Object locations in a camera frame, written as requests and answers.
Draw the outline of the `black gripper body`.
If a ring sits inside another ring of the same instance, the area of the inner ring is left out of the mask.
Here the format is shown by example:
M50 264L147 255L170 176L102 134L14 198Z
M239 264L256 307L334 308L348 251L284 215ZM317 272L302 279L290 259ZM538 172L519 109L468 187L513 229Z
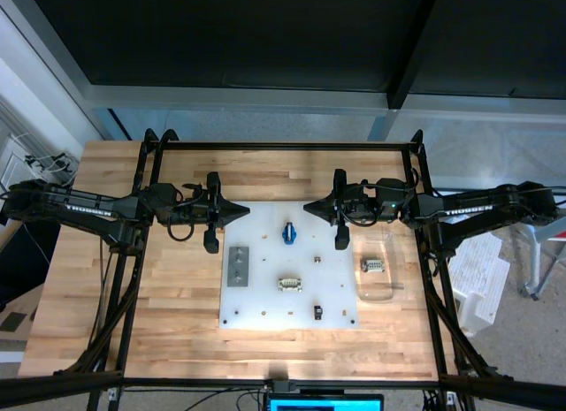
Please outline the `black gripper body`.
M345 250L350 242L348 225L360 228L372 227L378 222L374 199L364 192L364 184L349 184L347 173L336 169L333 176L334 238L336 250Z
M167 233L169 237L177 242L190 240L195 233L196 225L206 225L207 229L203 235L203 246L209 254L217 254L219 251L219 241L216 229L219 225L219 196L220 178L217 172L210 172L207 175L206 187L201 185L184 185L192 188L194 197L181 201L174 205L167 218ZM189 233L185 237L177 237L172 232L174 225L188 225Z

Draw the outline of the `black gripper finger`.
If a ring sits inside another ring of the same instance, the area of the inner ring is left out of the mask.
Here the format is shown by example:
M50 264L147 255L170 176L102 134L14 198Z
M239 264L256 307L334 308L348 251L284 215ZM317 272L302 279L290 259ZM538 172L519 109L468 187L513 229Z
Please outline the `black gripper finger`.
M304 210L333 210L334 192L329 193L325 198L309 202L303 206Z
M233 221L245 217L250 209L224 209L219 213L219 228L225 229Z
M314 217L322 219L330 226L335 226L335 210L334 209L315 209L315 208L304 208L305 212L311 214Z
M220 213L249 213L250 208L230 202L222 195L219 196L219 212Z

